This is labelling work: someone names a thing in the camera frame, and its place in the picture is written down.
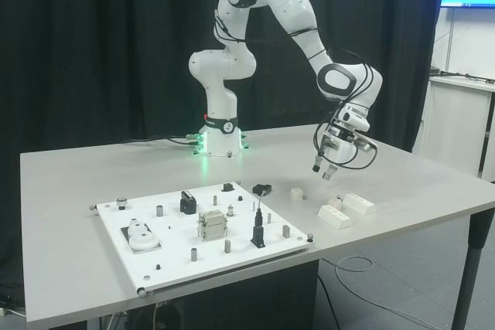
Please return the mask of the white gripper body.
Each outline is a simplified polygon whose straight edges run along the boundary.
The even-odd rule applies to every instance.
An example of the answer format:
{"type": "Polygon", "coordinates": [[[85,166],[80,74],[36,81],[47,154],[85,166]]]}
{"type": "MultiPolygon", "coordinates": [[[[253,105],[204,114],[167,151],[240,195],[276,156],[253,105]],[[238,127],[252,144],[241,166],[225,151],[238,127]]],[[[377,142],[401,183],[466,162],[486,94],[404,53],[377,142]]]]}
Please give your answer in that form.
{"type": "Polygon", "coordinates": [[[329,162],[337,165],[350,164],[361,151],[377,150],[375,142],[357,132],[345,132],[343,138],[338,137],[336,134],[325,132],[323,144],[325,157],[329,159],[329,162]]]}

